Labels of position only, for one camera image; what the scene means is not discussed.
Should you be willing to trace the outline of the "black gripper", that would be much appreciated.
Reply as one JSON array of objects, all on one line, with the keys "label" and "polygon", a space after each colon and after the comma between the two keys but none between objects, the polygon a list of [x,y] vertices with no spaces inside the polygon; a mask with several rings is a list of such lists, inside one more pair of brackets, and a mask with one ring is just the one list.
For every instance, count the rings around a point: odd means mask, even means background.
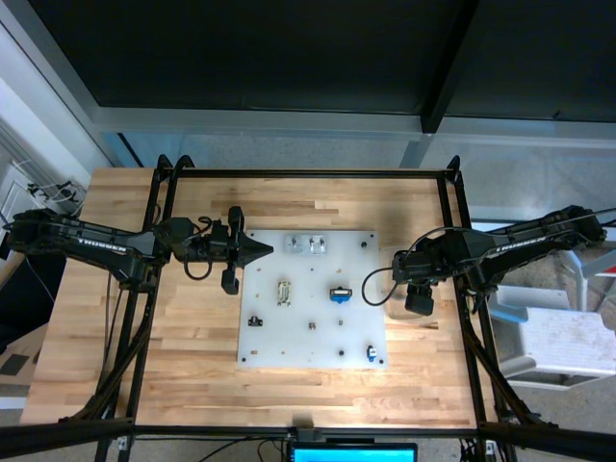
[{"label": "black gripper", "polygon": [[393,279],[407,286],[404,308],[417,315],[431,315],[431,286],[442,276],[441,238],[423,239],[413,249],[399,250],[392,260]]},{"label": "black gripper", "polygon": [[244,214],[239,206],[234,206],[228,211],[226,225],[220,219],[213,222],[211,233],[206,237],[206,250],[209,263],[226,265],[221,274],[222,289],[228,295],[237,295],[236,270],[272,254],[273,247],[244,233]]}]

